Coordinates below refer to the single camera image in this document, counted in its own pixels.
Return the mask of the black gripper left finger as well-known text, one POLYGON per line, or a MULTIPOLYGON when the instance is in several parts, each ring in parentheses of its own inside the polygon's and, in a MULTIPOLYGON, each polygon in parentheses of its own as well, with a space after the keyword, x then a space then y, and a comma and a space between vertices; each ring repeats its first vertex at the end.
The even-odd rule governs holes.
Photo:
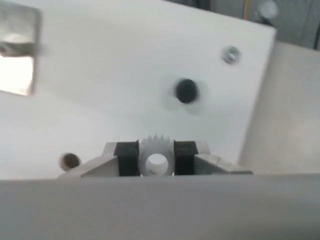
POLYGON ((74 153, 65 153, 59 159, 63 173, 59 179, 134 177, 140 174, 139 142, 107 142, 102 154, 85 163, 74 153))

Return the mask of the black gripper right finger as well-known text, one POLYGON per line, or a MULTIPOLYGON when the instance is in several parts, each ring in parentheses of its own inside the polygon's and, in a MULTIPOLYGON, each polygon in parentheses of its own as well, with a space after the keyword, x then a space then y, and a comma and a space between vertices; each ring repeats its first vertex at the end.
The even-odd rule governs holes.
POLYGON ((210 152, 206 141, 174 141, 174 174, 252 175, 253 172, 210 152))

